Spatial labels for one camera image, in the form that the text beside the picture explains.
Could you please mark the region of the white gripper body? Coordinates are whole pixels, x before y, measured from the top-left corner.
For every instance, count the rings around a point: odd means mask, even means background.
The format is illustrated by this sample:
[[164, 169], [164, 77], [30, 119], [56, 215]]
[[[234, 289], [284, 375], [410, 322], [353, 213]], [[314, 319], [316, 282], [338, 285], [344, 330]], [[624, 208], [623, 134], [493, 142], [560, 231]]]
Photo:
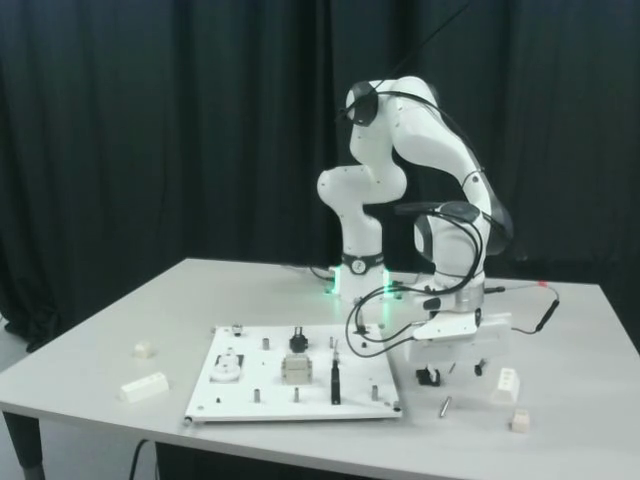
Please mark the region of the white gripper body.
[[478, 362], [508, 351], [511, 314], [441, 313], [411, 332], [408, 362]]

